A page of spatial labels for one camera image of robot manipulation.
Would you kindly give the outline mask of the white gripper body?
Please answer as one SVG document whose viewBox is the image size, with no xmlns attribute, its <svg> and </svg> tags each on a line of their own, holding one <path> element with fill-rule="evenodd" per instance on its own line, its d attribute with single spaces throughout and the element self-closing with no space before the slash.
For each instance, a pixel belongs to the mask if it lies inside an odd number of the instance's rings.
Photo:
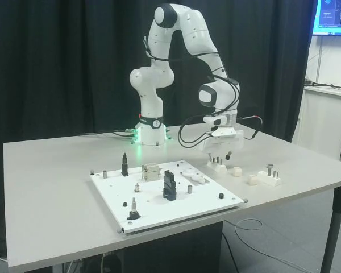
<svg viewBox="0 0 341 273">
<path fill-rule="evenodd" d="M 213 156 L 225 156 L 243 148 L 244 131 L 235 129 L 216 129 L 210 138 L 202 142 L 202 152 Z"/>
</svg>

